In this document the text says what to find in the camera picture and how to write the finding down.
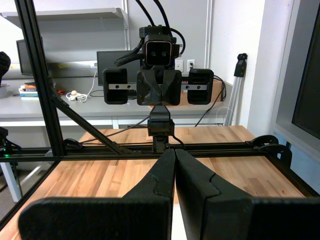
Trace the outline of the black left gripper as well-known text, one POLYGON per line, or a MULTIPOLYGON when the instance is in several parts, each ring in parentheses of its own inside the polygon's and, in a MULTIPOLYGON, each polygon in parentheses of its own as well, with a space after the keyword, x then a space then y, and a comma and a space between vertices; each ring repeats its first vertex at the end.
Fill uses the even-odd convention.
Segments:
POLYGON ((125 68, 110 68, 103 71, 104 101, 109 105, 123 105, 128 102, 129 90, 137 93, 140 106, 177 106, 181 93, 187 91, 191 105, 207 105, 211 102, 214 72, 210 69, 192 68, 187 77, 179 70, 155 66, 141 69, 135 83, 128 83, 125 68))

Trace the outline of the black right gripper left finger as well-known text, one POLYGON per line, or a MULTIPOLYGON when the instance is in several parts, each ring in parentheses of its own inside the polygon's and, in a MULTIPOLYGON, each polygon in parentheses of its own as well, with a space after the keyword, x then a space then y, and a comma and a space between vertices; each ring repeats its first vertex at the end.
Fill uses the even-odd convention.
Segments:
POLYGON ((47 197, 19 215, 23 240, 169 240, 175 151, 166 150, 123 197, 47 197))

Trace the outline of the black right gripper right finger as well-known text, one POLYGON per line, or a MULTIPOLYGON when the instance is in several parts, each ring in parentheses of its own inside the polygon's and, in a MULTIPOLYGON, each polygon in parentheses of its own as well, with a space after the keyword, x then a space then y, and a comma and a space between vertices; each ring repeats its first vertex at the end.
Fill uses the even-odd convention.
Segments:
POLYGON ((317 197, 254 197, 182 149, 176 190, 189 240, 317 240, 317 197))

